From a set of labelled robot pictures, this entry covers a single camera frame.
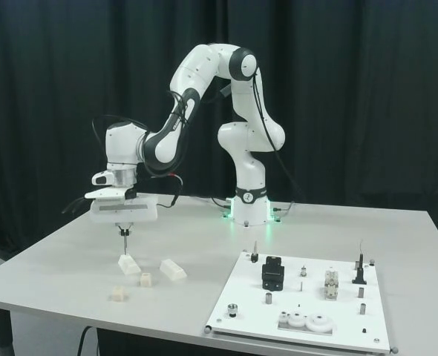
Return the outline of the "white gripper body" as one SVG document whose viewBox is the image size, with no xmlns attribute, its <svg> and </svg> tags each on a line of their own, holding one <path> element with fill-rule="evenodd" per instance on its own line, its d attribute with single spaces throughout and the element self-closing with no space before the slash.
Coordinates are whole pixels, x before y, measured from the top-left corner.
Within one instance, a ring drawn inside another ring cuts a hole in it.
<svg viewBox="0 0 438 356">
<path fill-rule="evenodd" d="M 140 223 L 157 219 L 157 197 L 130 200 L 94 200 L 90 217 L 96 223 Z"/>
</svg>

